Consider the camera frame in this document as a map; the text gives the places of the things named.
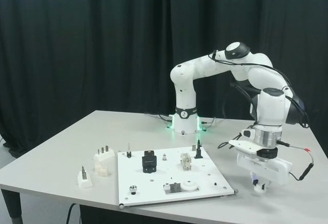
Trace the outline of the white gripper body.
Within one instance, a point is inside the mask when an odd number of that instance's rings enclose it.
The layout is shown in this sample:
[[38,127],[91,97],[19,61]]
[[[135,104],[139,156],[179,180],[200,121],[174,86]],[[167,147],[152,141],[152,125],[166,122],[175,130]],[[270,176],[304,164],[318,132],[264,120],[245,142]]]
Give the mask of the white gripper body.
[[293,164],[278,157],[260,161],[258,158],[251,159],[244,154],[238,153],[237,165],[268,181],[279,185],[287,185]]

